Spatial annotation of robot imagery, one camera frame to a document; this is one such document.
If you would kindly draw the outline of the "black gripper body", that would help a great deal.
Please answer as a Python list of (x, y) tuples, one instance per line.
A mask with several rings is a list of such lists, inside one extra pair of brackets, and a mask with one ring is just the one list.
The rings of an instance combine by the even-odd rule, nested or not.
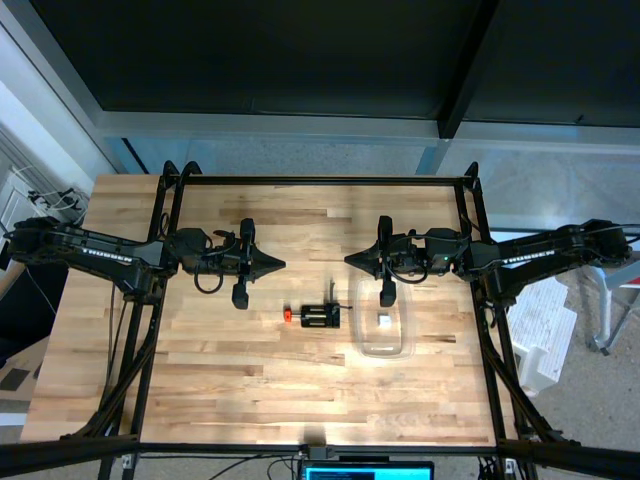
[(247, 310), (249, 295), (247, 285), (252, 281), (252, 246), (255, 245), (255, 224), (251, 218), (245, 218), (240, 223), (240, 233), (216, 231), (222, 234), (225, 242), (222, 246), (213, 248), (202, 257), (201, 273), (218, 277), (218, 284), (212, 289), (201, 288), (206, 295), (217, 293), (223, 286), (226, 276), (234, 276), (237, 281), (233, 285), (231, 300), (236, 309)]
[(394, 234), (389, 216), (381, 216), (377, 227), (379, 244), (379, 277), (382, 287), (379, 294), (381, 307), (392, 307), (396, 301), (396, 280), (405, 284), (418, 284), (427, 277), (424, 255), (413, 243), (412, 234)]

